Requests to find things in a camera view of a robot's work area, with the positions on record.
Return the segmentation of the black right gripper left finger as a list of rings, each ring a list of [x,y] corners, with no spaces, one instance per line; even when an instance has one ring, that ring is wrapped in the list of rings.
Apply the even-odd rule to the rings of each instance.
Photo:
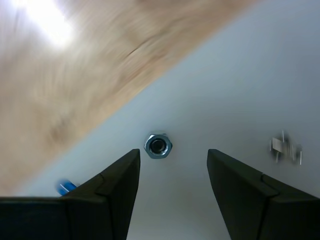
[[[125,240],[137,196],[140,151],[133,149],[61,197],[2,197],[2,240]]]

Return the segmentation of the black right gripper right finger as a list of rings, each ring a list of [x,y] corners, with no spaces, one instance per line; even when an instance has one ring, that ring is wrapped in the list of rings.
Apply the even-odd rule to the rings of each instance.
[[[207,170],[233,240],[318,240],[320,200],[217,150]]]

